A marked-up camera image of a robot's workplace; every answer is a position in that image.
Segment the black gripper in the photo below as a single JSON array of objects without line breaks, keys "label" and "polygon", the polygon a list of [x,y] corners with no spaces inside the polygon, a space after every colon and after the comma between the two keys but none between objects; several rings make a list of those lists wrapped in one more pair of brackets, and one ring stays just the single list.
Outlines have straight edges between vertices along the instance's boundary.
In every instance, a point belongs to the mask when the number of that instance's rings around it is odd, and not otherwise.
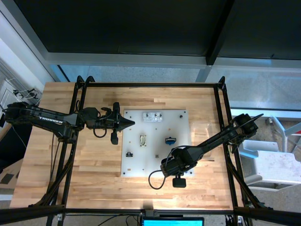
[{"label": "black gripper", "polygon": [[102,107],[102,111],[105,111],[105,115],[101,116],[100,118],[100,125],[101,129],[104,129],[105,131],[107,129],[111,129],[111,143],[113,145],[118,144],[118,136],[117,132],[119,130],[119,124],[121,121],[121,130],[124,130],[128,127],[134,126],[135,122],[129,119],[124,118],[120,115],[120,105],[119,102],[115,102],[113,104],[113,109],[110,109],[108,107]]},{"label": "black gripper", "polygon": [[194,176],[195,165],[191,165],[182,171],[175,173],[172,180],[174,188],[185,188],[186,187],[186,176]]}]

